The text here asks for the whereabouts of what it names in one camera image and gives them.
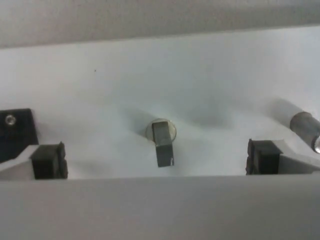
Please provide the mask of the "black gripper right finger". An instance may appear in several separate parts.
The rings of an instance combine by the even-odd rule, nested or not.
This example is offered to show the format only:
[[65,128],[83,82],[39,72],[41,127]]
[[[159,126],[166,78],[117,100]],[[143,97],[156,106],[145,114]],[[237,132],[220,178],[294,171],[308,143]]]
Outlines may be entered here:
[[294,152],[284,140],[248,141],[247,175],[299,175],[320,172],[320,161]]

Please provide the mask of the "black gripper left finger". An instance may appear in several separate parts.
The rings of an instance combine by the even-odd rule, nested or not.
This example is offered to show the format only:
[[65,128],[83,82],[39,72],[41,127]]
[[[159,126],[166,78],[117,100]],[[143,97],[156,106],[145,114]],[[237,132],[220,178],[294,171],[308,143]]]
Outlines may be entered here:
[[65,144],[29,145],[15,157],[0,163],[1,180],[67,179]]

